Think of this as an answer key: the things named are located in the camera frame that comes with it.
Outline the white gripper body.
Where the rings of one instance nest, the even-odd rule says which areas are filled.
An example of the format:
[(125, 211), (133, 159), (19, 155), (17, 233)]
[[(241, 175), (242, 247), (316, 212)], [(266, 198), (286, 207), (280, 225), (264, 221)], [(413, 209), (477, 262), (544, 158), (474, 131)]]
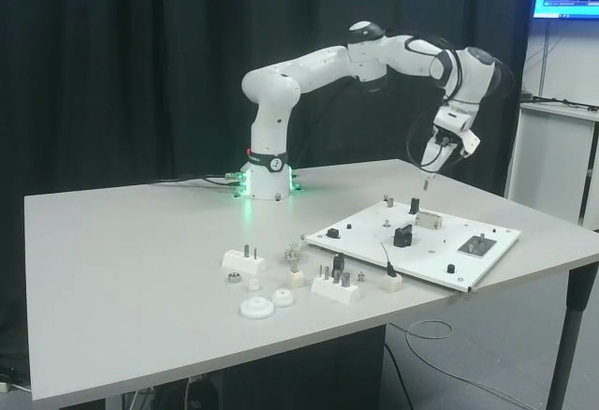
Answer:
[(429, 140), (425, 146), (419, 167), (424, 173), (435, 175), (451, 155), (451, 143), (439, 144), (435, 140)]

